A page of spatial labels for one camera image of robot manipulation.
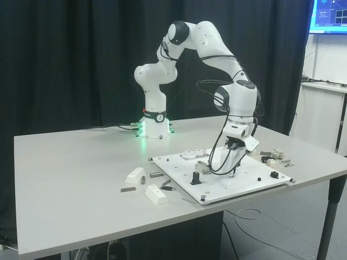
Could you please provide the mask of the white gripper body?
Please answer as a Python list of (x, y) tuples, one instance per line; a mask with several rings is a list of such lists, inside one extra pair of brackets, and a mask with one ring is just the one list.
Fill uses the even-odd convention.
[(229, 149), (227, 146), (219, 147), (215, 152), (215, 173), (225, 175), (233, 172), (235, 166), (245, 156), (246, 148)]

